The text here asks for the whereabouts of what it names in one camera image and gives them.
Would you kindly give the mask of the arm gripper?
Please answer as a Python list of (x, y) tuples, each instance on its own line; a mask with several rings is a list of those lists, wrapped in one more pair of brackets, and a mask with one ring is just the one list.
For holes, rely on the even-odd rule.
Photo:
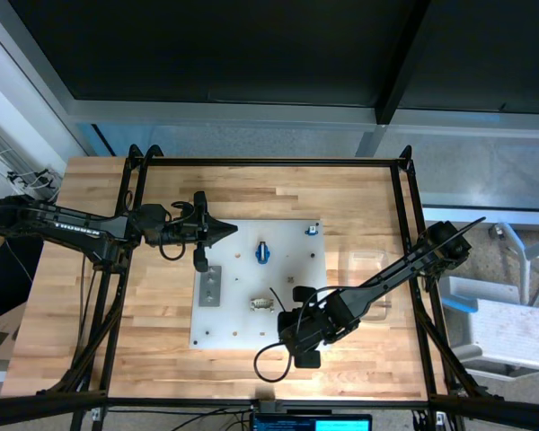
[(324, 291), (314, 287), (296, 286), (293, 289), (293, 300), (300, 303), (292, 312), (278, 314), (278, 331), (280, 342), (287, 349), (294, 349), (293, 358), (296, 368), (319, 368), (321, 356), (318, 351), (323, 341), (325, 323), (325, 299), (320, 296)]
[(207, 236), (208, 247), (212, 247), (224, 238), (237, 233), (238, 226), (208, 215), (208, 204), (204, 191), (194, 193), (192, 204), (176, 201), (172, 203), (172, 207), (180, 209), (181, 214), (164, 225), (163, 245), (180, 246), (181, 251), (175, 257), (168, 256), (166, 253), (163, 254), (163, 257), (168, 261), (180, 260), (185, 254), (186, 245), (188, 243), (194, 244), (196, 246), (193, 253), (194, 268), (198, 272), (207, 272), (208, 259), (205, 252)]

